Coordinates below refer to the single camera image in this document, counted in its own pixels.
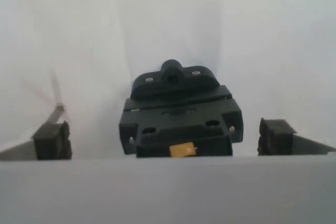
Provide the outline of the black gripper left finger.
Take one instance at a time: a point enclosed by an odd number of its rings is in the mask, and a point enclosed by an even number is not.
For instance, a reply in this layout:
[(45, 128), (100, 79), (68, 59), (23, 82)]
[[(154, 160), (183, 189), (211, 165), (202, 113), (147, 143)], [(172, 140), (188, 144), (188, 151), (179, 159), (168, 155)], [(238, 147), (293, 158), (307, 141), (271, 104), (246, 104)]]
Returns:
[(68, 122), (43, 123), (16, 140), (1, 144), (2, 161), (70, 160), (72, 147)]

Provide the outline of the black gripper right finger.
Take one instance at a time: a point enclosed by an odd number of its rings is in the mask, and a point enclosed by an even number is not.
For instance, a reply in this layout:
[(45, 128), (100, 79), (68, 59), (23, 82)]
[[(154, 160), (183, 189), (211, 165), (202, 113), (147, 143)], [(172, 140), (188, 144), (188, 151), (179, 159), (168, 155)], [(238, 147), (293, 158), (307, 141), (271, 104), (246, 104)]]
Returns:
[(259, 156), (328, 155), (335, 148), (297, 135), (283, 119), (260, 120), (258, 140)]

